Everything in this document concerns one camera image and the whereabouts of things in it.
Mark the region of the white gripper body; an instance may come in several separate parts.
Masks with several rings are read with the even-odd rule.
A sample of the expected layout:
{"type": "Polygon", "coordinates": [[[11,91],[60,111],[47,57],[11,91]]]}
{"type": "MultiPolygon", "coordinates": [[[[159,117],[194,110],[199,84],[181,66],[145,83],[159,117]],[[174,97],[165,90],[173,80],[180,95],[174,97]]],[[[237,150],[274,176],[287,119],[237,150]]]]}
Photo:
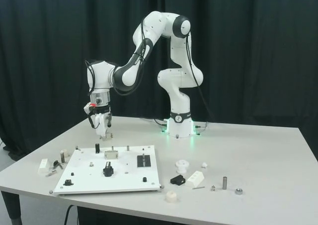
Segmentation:
{"type": "Polygon", "coordinates": [[[99,113],[95,115],[95,130],[99,136],[106,136],[107,129],[111,127],[112,114],[99,113]]]}

